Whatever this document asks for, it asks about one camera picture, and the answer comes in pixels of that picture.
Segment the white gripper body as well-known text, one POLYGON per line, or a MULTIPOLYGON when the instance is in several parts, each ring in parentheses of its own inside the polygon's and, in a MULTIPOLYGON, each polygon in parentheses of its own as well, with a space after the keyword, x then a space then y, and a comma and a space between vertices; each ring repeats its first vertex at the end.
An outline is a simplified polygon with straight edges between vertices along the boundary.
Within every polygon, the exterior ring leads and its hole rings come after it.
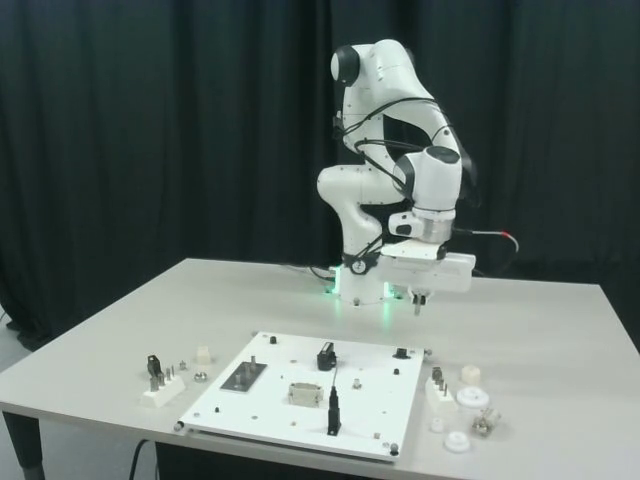
POLYGON ((384 253, 378 277, 413 294, 460 293, 469 290, 475 265, 476 257, 470 254, 446 253, 437 259, 434 252, 384 253))

